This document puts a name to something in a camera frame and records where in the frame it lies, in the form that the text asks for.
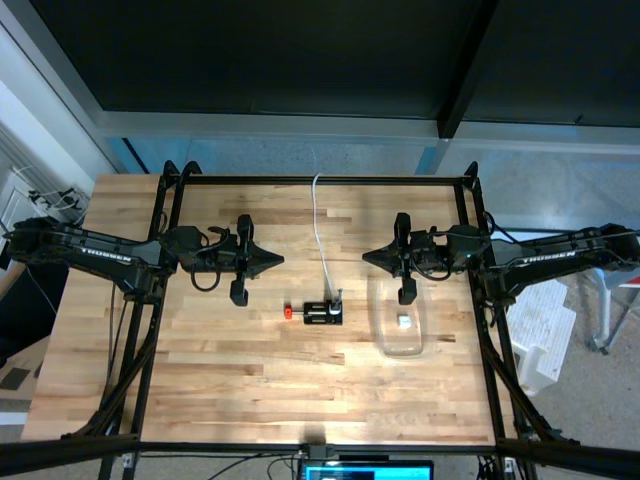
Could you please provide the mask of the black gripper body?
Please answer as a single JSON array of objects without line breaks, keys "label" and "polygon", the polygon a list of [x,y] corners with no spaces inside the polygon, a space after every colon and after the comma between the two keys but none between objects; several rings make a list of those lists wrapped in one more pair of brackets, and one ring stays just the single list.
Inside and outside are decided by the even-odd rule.
[{"label": "black gripper body", "polygon": [[219,272],[232,273],[235,279],[230,284],[230,299],[238,307],[246,307],[249,293],[245,280],[249,272],[254,224],[248,214],[238,217],[236,233],[230,233],[219,248]]},{"label": "black gripper body", "polygon": [[431,279],[421,267],[423,250],[431,245],[431,240],[426,230],[412,231],[410,216],[403,212],[396,216],[394,240],[398,260],[396,274],[401,278],[398,301],[400,305],[408,306],[414,302],[418,292],[416,280],[411,274],[418,273],[425,279]]}]

